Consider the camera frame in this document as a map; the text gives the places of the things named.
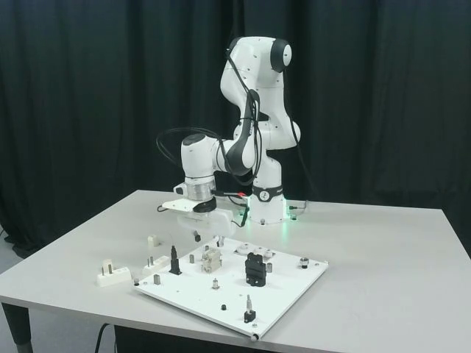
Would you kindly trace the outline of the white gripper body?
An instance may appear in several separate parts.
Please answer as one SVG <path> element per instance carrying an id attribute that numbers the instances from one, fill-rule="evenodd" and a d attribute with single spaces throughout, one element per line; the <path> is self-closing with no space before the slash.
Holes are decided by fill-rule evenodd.
<path id="1" fill-rule="evenodd" d="M 209 213 L 183 213 L 177 216 L 177 221 L 180 226 L 204 236 L 233 236 L 236 232 L 231 210 L 215 209 Z"/>

